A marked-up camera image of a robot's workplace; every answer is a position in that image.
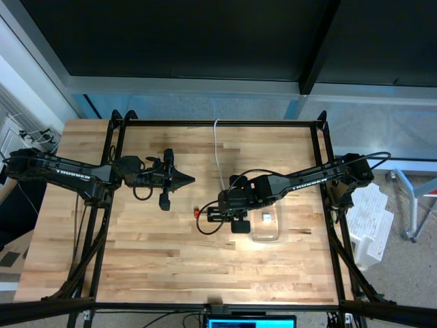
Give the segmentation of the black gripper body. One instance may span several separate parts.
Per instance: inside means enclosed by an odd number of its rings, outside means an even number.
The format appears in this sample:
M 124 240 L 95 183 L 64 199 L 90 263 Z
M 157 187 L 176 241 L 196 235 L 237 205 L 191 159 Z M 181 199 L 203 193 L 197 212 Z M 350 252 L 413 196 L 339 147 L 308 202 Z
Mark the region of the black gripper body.
M 218 195 L 218 210 L 224 222 L 231 223 L 233 234 L 249 234 L 250 221 L 245 220 L 248 212 L 254 209 L 254 202 L 243 189 L 221 191 Z
M 171 189 L 171 181 L 173 179 L 173 163 L 174 154 L 171 148 L 164 151 L 163 160 L 158 157 L 148 156 L 145 158 L 146 161 L 152 162 L 152 166 L 148 168 L 143 168 L 141 173 L 136 177 L 136 187 L 149 188 L 149 195 L 146 197 L 139 197 L 136 195 L 136 199 L 139 201 L 149 200 L 154 189 L 162 189 L 159 195 L 158 205 L 163 211 L 170 210 L 170 200 L 169 192 Z

